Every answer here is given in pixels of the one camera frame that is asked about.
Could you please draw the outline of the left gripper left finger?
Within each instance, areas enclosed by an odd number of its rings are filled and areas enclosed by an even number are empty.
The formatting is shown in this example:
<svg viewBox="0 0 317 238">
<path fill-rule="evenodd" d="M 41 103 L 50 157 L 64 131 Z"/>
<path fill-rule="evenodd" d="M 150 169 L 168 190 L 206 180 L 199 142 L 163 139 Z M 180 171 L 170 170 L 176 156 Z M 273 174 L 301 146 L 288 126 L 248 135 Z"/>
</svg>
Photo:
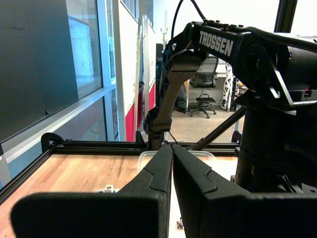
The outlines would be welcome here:
<svg viewBox="0 0 317 238">
<path fill-rule="evenodd" d="M 117 193 L 45 192 L 12 208 L 18 238 L 166 238 L 172 148 L 163 145 Z"/>
</svg>

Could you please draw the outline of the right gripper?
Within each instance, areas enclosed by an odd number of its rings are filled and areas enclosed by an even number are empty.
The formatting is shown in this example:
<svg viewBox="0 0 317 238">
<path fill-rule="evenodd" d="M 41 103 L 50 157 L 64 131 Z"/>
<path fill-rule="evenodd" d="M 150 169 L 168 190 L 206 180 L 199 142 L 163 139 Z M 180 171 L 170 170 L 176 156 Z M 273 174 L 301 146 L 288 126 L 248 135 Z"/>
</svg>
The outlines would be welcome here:
<svg viewBox="0 0 317 238">
<path fill-rule="evenodd" d="M 311 163 L 267 159 L 241 148 L 230 181 L 252 193 L 316 193 L 317 169 Z"/>
</svg>

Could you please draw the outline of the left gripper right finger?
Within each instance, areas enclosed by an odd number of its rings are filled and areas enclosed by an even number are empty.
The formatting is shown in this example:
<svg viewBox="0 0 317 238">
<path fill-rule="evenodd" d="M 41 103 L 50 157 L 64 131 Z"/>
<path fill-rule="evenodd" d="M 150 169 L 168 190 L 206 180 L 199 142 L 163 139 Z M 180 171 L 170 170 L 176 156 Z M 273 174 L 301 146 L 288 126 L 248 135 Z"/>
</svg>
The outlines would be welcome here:
<svg viewBox="0 0 317 238">
<path fill-rule="evenodd" d="M 188 238 L 314 238 L 312 194 L 250 193 L 179 145 L 173 180 Z"/>
</svg>

